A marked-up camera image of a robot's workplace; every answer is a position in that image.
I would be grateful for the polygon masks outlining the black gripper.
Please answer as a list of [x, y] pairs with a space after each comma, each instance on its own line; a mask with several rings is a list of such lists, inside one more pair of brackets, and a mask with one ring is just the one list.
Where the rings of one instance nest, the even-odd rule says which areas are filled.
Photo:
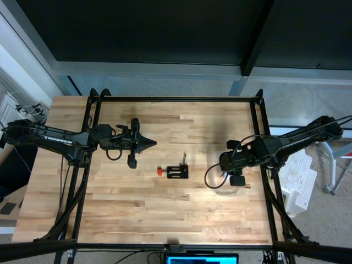
[[225, 172], [226, 177], [229, 177], [231, 186], [245, 186], [243, 168], [248, 163], [249, 149], [236, 140], [228, 140], [226, 147], [229, 151], [222, 153], [219, 157], [221, 171]]
[[119, 156], [117, 158], [110, 157], [111, 161], [117, 161], [121, 158], [124, 150], [130, 151], [128, 155], [127, 164], [129, 168], [137, 167], [137, 160], [135, 154], [138, 151], [142, 152], [150, 147], [156, 146], [156, 141], [148, 139], [141, 134], [139, 134], [140, 123], [137, 118], [131, 120], [131, 128], [129, 129], [127, 125], [116, 125], [118, 129], [121, 129], [120, 134], [115, 133], [114, 136], [109, 141], [110, 150], [119, 150]]

